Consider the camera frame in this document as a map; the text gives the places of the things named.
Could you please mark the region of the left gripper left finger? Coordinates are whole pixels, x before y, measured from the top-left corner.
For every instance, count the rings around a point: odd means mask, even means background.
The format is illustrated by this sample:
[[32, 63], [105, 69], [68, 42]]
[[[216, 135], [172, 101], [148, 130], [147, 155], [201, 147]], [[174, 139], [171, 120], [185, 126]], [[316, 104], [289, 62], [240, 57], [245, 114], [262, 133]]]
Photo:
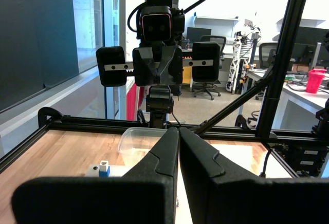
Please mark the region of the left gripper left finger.
[[40, 177], [11, 198], [17, 223], [174, 223], [179, 133], [168, 129], [122, 177]]

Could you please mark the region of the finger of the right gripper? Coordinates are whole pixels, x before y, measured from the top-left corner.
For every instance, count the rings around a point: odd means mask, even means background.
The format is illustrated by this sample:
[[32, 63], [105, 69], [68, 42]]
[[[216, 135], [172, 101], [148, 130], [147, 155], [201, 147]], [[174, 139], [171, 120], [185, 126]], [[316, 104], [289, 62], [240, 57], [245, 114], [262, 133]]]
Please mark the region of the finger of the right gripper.
[[181, 47], [164, 47], [157, 69], [157, 84], [182, 84], [182, 70]]
[[133, 67], [137, 86], [155, 84], [156, 67], [151, 47], [141, 47], [133, 50]]

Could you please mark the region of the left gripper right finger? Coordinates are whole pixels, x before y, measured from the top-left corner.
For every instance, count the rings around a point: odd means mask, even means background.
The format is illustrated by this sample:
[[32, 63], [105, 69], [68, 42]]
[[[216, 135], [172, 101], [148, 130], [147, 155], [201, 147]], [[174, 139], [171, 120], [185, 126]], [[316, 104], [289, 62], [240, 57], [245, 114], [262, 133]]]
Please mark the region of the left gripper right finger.
[[326, 223], [328, 180], [261, 178], [187, 128], [180, 169], [194, 223]]

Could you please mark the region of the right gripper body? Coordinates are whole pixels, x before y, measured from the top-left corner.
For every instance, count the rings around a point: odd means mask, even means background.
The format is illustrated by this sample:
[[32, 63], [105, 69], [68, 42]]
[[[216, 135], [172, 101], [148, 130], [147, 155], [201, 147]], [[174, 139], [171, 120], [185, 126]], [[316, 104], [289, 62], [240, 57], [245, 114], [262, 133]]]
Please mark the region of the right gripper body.
[[[141, 9], [136, 20], [137, 35], [140, 38], [138, 48], [152, 48], [156, 67], [154, 85], [180, 85], [157, 84], [157, 69], [162, 49], [166, 46], [180, 46], [179, 40], [185, 24], [184, 14], [177, 9]], [[193, 68], [194, 81], [215, 81], [219, 74], [220, 51], [220, 45], [216, 42], [196, 42], [190, 59], [185, 59], [182, 51], [182, 66]], [[135, 78], [133, 61], [126, 62], [121, 46], [98, 49], [97, 62], [101, 84], [105, 87], [122, 86], [126, 84], [127, 77]]]

